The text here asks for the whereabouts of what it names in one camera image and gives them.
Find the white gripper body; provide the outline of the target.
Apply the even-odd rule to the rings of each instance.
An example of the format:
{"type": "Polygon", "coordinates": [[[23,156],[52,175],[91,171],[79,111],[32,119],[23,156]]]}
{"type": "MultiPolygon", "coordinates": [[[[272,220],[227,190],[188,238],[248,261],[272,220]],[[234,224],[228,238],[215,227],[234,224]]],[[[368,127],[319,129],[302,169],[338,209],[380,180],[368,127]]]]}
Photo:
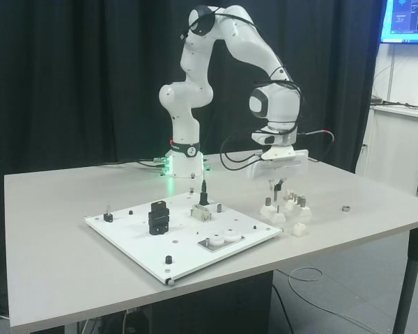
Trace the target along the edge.
{"type": "Polygon", "coordinates": [[[255,180],[280,180],[303,174],[308,169],[308,150],[270,148],[249,162],[249,178],[255,180]]]}

